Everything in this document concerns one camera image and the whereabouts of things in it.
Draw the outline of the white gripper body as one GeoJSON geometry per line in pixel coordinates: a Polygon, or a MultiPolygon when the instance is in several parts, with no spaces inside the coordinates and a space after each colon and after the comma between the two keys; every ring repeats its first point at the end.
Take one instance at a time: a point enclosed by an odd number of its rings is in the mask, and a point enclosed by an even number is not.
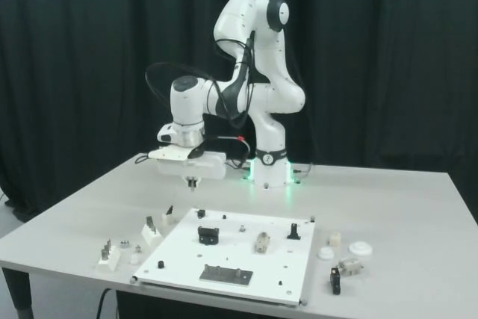
{"type": "Polygon", "coordinates": [[[201,157],[185,161],[158,160],[159,172],[196,179],[223,179],[226,176],[226,154],[204,152],[201,157]]]}

